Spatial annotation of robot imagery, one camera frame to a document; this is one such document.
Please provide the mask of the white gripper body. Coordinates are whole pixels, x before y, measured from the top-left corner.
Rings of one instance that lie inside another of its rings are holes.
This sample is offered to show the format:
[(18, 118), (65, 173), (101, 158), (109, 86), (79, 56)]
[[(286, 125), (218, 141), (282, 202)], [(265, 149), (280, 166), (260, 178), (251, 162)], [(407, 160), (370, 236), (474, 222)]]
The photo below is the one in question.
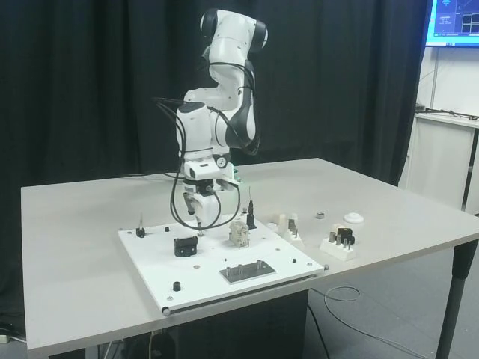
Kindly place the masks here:
[(198, 193), (183, 193), (188, 213), (194, 215), (202, 227), (213, 226), (221, 214), (221, 204), (216, 193), (202, 195)]

